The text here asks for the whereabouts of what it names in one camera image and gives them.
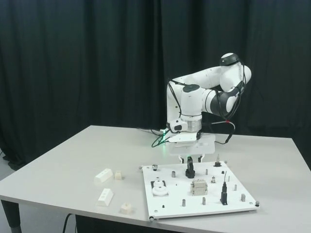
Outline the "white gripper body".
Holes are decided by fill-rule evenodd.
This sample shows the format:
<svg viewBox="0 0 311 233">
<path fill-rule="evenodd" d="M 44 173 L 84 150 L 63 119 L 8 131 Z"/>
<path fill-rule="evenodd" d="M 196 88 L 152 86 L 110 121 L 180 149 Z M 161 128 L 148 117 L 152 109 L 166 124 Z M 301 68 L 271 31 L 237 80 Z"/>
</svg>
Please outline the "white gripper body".
<svg viewBox="0 0 311 233">
<path fill-rule="evenodd" d="M 170 142 L 168 151 L 170 155 L 180 156 L 213 154 L 215 152 L 215 137 L 203 137 L 189 142 Z"/>
</svg>

